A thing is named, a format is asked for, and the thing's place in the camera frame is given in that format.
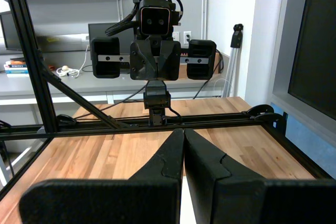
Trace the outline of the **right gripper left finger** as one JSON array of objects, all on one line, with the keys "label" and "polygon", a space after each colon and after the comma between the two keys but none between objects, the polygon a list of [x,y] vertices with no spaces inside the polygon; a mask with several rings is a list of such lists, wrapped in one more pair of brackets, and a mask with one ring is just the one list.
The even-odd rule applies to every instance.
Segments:
[{"label": "right gripper left finger", "polygon": [[21,196],[22,223],[179,223],[184,132],[174,130],[133,176],[49,179]]}]

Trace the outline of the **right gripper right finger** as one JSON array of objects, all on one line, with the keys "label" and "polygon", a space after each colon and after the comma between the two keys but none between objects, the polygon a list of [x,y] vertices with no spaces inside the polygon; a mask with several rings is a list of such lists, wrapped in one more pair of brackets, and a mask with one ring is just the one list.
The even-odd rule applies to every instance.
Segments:
[{"label": "right gripper right finger", "polygon": [[194,130],[184,134],[197,223],[335,223],[335,180],[266,179]]}]

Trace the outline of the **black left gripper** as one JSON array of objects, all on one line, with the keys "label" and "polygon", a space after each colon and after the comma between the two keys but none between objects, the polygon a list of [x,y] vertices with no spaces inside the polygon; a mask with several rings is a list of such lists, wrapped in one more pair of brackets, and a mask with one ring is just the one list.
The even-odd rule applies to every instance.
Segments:
[{"label": "black left gripper", "polygon": [[178,41],[150,36],[132,41],[129,54],[120,55],[118,37],[95,38],[90,43],[93,74],[97,78],[120,76],[121,64],[129,63],[132,80],[177,80],[181,64],[192,80],[212,77],[216,44],[211,40],[192,39],[187,49]]}]

